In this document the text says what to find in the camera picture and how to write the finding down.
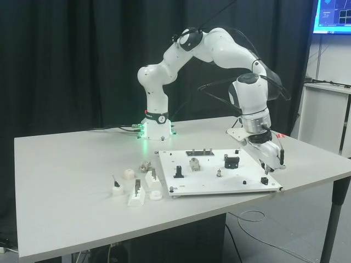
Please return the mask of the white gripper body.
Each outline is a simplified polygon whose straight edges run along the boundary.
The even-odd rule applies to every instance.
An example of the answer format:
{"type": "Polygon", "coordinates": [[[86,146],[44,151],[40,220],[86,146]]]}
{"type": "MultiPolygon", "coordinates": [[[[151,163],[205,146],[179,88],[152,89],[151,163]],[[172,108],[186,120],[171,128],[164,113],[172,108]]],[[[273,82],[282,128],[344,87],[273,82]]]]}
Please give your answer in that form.
{"type": "Polygon", "coordinates": [[[242,148],[254,159],[264,163],[269,168],[281,169],[284,167],[284,151],[272,141],[263,144],[254,144],[245,140],[242,148]]]}

